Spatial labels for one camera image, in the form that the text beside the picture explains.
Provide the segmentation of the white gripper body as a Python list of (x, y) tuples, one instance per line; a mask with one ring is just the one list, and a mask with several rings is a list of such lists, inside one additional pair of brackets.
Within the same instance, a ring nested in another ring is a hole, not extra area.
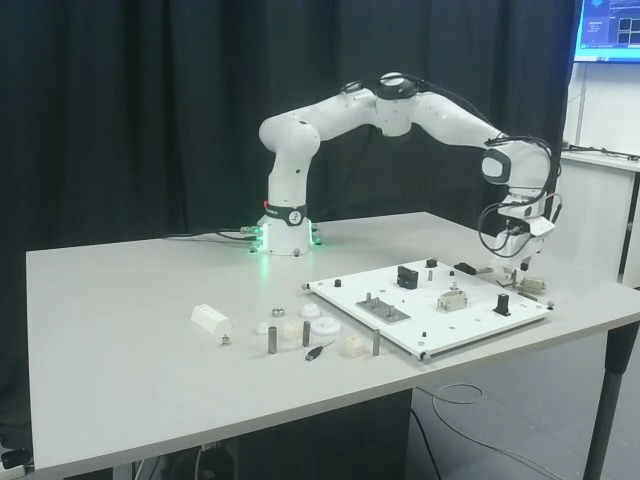
[(528, 261), (534, 254), (534, 237), (522, 226), (509, 227), (498, 234), (492, 252), (502, 260)]

